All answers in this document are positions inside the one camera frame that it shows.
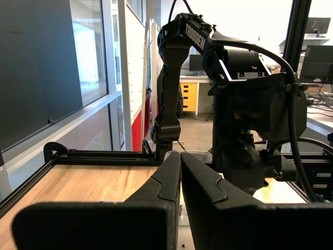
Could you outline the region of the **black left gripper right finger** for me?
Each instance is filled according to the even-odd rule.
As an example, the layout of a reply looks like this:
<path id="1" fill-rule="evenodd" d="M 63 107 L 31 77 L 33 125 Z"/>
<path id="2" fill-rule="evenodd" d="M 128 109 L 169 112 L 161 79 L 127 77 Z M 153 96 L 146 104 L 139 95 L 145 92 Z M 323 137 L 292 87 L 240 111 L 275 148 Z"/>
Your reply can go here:
<path id="1" fill-rule="evenodd" d="M 191 154 L 181 161 L 196 249 L 332 249 L 331 204 L 265 204 Z"/>

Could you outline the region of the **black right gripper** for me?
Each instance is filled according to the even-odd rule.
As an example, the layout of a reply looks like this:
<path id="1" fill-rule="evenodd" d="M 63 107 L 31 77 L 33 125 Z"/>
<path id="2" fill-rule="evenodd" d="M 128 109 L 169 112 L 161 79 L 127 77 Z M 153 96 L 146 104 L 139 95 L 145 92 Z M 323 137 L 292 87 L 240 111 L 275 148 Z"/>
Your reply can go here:
<path id="1" fill-rule="evenodd" d="M 297 180 L 297 169 L 293 162 L 279 151 L 251 150 L 252 161 L 244 163 L 236 156 L 225 156 L 225 179 L 241 190 L 253 195 L 257 190 L 268 186 L 267 178 L 279 182 Z"/>

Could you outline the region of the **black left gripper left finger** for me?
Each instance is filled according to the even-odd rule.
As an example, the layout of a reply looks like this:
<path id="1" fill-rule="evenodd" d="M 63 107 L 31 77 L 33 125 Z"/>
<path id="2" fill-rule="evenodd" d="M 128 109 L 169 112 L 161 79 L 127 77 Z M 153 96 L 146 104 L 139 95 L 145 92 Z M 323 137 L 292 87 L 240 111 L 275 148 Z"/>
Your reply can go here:
<path id="1" fill-rule="evenodd" d="M 181 159 L 172 153 L 121 203 L 46 202 L 18 212 L 18 249 L 176 249 Z"/>

